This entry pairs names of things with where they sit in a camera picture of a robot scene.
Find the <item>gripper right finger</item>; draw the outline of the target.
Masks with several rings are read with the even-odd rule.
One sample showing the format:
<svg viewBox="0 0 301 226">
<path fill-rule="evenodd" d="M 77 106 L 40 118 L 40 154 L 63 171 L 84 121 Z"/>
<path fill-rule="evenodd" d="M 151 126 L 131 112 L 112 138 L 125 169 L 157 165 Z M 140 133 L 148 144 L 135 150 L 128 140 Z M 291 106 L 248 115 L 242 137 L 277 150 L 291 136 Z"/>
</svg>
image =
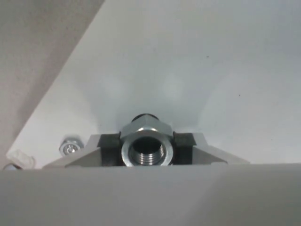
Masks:
<svg viewBox="0 0 301 226">
<path fill-rule="evenodd" d="M 203 133 L 174 133 L 174 165 L 211 165 L 214 163 L 249 164 L 250 162 L 208 144 Z"/>
</svg>

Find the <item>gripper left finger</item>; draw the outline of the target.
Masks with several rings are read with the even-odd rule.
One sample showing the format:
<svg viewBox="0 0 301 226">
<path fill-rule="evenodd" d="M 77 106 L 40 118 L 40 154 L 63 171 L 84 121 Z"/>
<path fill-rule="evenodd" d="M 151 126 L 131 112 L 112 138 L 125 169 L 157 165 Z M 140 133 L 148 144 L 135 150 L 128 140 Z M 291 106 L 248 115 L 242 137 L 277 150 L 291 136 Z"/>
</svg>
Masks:
<svg viewBox="0 0 301 226">
<path fill-rule="evenodd" d="M 45 168 L 110 167 L 121 165 L 119 133 L 91 135 L 84 148 L 54 162 Z"/>
</svg>

